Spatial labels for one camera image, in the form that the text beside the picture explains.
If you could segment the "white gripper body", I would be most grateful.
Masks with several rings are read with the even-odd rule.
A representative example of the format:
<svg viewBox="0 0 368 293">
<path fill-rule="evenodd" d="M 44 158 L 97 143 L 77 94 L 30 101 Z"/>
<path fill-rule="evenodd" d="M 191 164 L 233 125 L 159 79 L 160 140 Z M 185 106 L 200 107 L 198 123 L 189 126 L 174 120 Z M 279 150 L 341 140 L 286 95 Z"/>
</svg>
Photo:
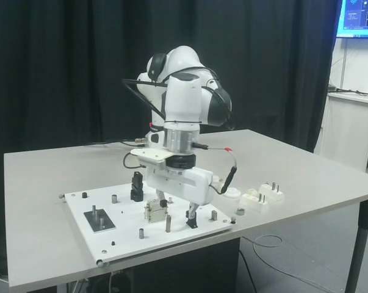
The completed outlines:
<svg viewBox="0 0 368 293">
<path fill-rule="evenodd" d="M 146 184 L 149 187 L 199 206 L 213 201 L 214 191 L 210 187 L 212 180 L 212 172 L 197 167 L 173 173 L 154 167 L 146 169 Z"/>
</svg>

